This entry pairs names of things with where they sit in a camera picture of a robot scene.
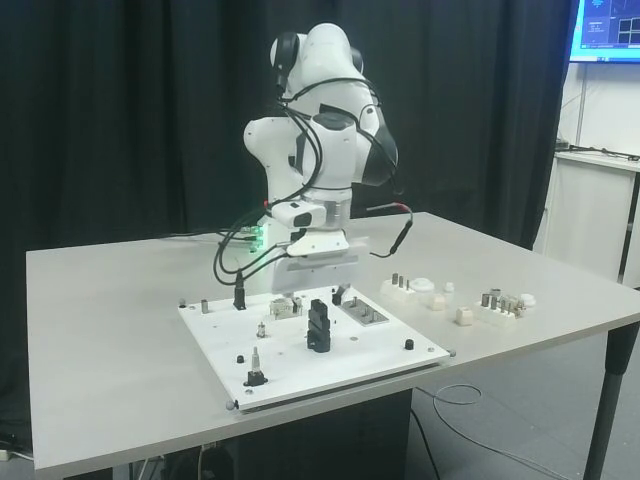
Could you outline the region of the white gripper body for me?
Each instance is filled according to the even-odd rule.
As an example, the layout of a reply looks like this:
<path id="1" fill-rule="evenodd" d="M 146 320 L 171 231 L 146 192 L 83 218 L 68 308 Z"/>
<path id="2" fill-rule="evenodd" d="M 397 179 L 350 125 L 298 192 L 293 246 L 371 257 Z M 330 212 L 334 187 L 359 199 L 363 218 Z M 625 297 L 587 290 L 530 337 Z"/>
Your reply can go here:
<path id="1" fill-rule="evenodd" d="M 344 252 L 280 259 L 273 268 L 272 293 L 292 294 L 351 284 L 359 278 L 363 260 L 369 253 L 369 238 L 359 237 Z"/>

